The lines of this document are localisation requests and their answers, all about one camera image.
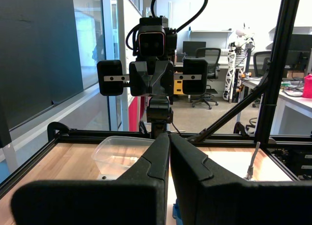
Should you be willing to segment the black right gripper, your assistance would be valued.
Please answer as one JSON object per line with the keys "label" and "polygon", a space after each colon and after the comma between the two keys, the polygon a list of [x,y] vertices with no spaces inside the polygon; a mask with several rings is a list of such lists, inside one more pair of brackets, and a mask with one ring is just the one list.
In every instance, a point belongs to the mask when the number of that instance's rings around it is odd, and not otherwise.
{"label": "black right gripper", "polygon": [[129,73],[123,74],[121,61],[100,61],[97,64],[100,93],[119,96],[128,87],[132,96],[172,96],[177,80],[183,81],[184,94],[205,93],[208,75],[205,59],[185,59],[181,73],[176,73],[176,70],[172,61],[134,61],[129,64]]}

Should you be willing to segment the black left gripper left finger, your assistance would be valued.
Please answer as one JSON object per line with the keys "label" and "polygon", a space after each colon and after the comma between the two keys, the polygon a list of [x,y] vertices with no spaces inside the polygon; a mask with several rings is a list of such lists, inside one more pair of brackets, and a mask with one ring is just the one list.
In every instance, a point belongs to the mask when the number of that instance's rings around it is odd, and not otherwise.
{"label": "black left gripper left finger", "polygon": [[163,225],[170,139],[160,134],[138,161],[111,181],[34,181],[12,196],[18,225]]}

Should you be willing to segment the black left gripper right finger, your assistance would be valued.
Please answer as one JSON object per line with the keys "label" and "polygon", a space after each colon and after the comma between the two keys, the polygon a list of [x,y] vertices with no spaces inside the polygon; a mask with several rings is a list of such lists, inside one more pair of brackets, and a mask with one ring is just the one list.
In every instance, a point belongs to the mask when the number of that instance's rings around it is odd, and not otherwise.
{"label": "black left gripper right finger", "polygon": [[247,181],[177,134],[171,173],[185,225],[309,225],[312,184]]}

